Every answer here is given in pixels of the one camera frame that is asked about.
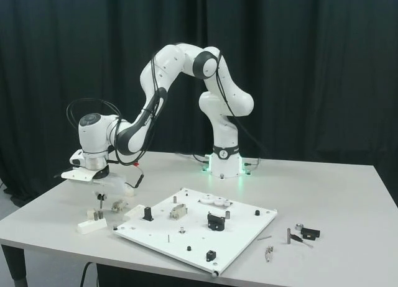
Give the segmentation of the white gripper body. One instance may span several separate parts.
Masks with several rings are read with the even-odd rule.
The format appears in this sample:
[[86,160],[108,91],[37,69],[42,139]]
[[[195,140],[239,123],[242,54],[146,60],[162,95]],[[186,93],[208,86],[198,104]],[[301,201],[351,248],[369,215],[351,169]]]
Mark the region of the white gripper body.
[[126,178],[115,173],[110,173],[107,177],[102,179],[83,180],[75,175],[68,176],[74,185],[81,188],[90,189],[93,194],[119,195],[119,196],[134,196],[134,188],[130,187]]

